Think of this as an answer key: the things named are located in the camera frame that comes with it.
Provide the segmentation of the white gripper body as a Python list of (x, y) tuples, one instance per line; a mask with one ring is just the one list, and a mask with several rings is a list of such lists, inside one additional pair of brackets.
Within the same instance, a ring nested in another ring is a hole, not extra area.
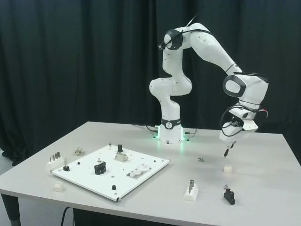
[(242, 127), (233, 122), (222, 125), (219, 139), (226, 145), (233, 146), (242, 136)]

